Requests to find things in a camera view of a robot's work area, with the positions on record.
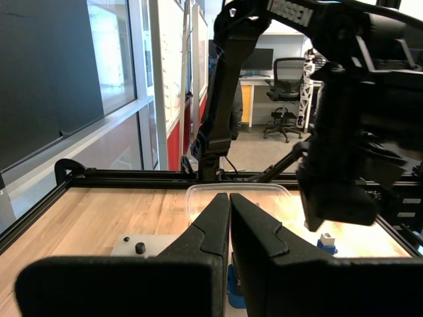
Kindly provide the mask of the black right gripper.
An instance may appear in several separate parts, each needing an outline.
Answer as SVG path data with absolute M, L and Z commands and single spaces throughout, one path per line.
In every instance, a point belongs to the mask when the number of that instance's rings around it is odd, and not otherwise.
M 363 195 L 360 179 L 390 188 L 405 165 L 404 158 L 377 143 L 312 138 L 298 169 L 299 189 L 303 195 Z

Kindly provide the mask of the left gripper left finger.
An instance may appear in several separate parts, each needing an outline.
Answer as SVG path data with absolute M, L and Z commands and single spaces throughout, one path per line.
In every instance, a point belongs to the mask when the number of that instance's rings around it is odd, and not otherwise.
M 223 316 L 230 202 L 217 194 L 158 256 L 58 256 L 15 282 L 23 316 Z

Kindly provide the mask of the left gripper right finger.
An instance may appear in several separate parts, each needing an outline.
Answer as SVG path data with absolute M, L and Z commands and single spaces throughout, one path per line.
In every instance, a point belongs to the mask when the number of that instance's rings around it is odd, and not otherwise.
M 230 202 L 249 316 L 422 315 L 422 260 L 335 258 L 241 194 Z

